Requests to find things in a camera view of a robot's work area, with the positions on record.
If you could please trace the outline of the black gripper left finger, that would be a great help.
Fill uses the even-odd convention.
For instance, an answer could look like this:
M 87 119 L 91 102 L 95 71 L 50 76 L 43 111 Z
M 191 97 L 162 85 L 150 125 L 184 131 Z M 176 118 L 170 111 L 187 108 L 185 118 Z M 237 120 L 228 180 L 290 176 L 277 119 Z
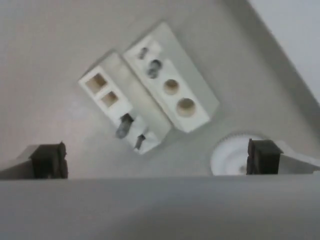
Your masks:
M 67 148 L 56 144 L 28 145 L 16 158 L 0 163 L 2 180 L 67 179 Z

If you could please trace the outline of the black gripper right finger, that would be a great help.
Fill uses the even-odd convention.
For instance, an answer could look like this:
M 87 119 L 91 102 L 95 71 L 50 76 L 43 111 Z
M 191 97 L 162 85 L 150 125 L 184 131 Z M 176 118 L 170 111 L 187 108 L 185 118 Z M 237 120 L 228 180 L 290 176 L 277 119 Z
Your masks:
M 296 152 L 282 140 L 250 139 L 247 152 L 247 175 L 301 175 L 320 172 L 319 159 Z

